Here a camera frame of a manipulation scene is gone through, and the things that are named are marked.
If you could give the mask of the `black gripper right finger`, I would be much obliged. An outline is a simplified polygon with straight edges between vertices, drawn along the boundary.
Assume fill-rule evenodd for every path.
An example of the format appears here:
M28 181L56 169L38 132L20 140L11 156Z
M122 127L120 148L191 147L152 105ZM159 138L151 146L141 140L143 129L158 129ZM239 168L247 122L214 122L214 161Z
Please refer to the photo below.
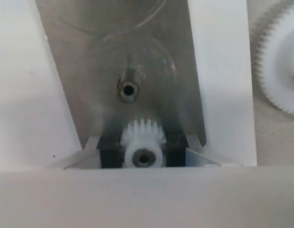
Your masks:
M221 167L196 135L169 134L164 155L165 167Z

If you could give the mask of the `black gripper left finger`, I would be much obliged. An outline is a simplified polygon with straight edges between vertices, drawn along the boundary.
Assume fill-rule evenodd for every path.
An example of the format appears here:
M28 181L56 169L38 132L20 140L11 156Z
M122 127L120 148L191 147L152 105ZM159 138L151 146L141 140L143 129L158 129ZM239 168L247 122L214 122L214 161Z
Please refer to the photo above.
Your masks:
M90 137L84 148L70 157L64 169L121 169L123 156L119 140Z

